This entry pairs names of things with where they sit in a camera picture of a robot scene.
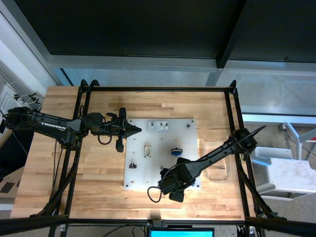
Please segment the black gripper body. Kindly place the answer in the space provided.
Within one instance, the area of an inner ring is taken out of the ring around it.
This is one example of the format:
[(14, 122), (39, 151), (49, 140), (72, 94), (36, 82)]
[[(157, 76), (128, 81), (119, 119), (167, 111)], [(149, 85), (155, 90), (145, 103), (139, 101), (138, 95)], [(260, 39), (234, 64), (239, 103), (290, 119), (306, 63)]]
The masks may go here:
[(163, 195), (169, 194), (169, 199), (176, 202), (184, 201), (184, 191), (192, 186), (196, 178), (193, 178), (186, 167), (164, 168), (160, 171), (161, 180), (158, 187)]
[[(112, 141), (112, 137), (116, 136), (116, 151), (122, 153), (124, 150), (123, 139), (126, 139), (126, 108), (120, 108), (118, 116), (116, 114), (107, 113), (112, 116), (111, 121), (105, 123), (99, 128), (98, 142), (101, 145), (108, 145)], [(108, 136), (109, 141), (104, 143), (101, 141), (100, 136)]]

